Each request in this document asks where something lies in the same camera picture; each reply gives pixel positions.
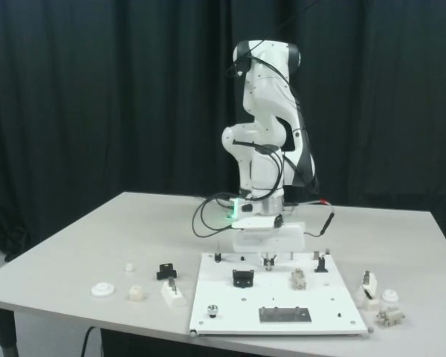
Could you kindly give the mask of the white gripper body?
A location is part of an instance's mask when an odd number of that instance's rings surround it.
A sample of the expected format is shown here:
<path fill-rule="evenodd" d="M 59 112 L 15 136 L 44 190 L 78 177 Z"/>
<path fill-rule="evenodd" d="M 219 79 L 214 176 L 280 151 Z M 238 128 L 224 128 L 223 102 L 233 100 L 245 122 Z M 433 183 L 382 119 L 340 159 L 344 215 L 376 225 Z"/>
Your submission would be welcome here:
<path fill-rule="evenodd" d="M 280 228 L 242 229 L 233 238 L 234 251 L 303 251 L 304 222 L 283 223 Z"/>

